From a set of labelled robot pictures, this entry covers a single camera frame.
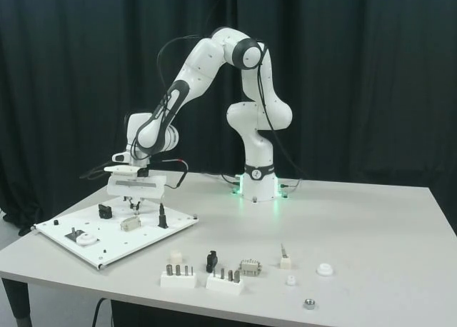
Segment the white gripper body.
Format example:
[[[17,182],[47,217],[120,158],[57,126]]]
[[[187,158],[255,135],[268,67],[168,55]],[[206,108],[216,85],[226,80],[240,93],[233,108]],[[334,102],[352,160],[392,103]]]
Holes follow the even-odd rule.
[[[164,194],[165,184],[166,176],[141,178],[111,176],[107,184],[107,193],[112,196],[159,199]]]

